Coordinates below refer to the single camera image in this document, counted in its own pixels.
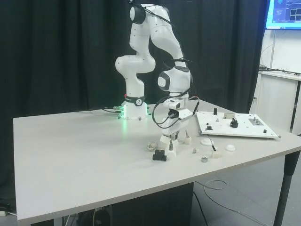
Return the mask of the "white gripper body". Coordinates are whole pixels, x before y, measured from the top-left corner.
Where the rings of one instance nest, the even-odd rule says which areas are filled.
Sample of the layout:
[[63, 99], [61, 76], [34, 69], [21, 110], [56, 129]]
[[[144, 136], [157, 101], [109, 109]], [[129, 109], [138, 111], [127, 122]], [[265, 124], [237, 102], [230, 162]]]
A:
[[173, 133], [180, 131], [182, 128], [187, 126], [187, 119], [179, 119], [178, 117], [172, 119], [163, 119], [161, 127], [162, 134], [165, 136], [172, 135]]

